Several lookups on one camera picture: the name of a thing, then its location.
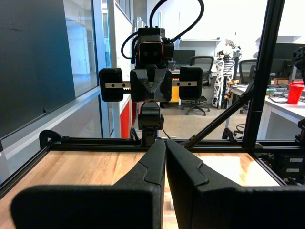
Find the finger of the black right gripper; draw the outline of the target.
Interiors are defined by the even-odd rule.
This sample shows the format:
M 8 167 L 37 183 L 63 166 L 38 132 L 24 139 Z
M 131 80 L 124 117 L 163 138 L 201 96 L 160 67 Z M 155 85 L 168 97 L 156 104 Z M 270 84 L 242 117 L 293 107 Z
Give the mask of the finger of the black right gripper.
M 169 69 L 156 69 L 152 85 L 154 101 L 170 101 L 172 98 L 172 73 Z
M 133 102 L 147 102 L 151 100 L 151 86 L 146 69 L 131 70 L 130 84 Z

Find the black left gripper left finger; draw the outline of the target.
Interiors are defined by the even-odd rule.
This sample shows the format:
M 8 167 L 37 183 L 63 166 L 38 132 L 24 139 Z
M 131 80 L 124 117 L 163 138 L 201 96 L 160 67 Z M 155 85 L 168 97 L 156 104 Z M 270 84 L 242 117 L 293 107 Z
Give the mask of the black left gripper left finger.
M 10 206 L 18 229 L 160 229 L 163 222 L 165 142 L 157 140 L 111 186 L 33 186 Z

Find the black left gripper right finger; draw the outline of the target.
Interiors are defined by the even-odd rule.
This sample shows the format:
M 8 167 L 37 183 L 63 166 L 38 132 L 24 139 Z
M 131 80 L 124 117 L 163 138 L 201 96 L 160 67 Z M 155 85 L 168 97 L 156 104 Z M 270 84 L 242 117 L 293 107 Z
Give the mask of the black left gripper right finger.
M 166 170 L 181 229 L 302 229 L 301 186 L 241 186 L 168 140 Z

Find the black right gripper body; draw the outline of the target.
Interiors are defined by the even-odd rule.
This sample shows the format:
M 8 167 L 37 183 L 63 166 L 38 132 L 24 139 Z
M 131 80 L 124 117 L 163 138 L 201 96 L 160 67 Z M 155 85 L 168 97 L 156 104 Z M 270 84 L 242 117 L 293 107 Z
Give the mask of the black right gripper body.
M 148 79 L 152 89 L 156 69 L 147 69 Z M 120 102 L 124 94 L 131 95 L 131 84 L 122 79 L 120 68 L 104 68 L 99 71 L 102 100 L 105 102 Z M 180 69 L 179 75 L 172 74 L 172 88 L 179 87 L 179 98 L 182 100 L 196 100 L 201 97 L 203 70 L 200 67 L 186 66 Z

